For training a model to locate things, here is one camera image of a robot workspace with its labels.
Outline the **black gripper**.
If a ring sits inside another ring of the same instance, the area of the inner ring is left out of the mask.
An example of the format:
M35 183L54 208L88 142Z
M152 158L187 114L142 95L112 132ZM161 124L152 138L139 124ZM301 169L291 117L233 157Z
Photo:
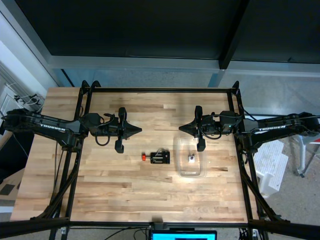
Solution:
M134 126L126 121L127 111L124 107L118 110L118 117L115 117L108 125L108 132L111 137L117 137L115 141L115 150L117 153L124 152L123 139L142 132L142 128Z
M179 130L198 138L197 151L203 152L206 148L206 141L204 137L215 140L216 127L215 121L211 115L203 116L203 109L197 105L195 107L195 118L192 122L179 127Z

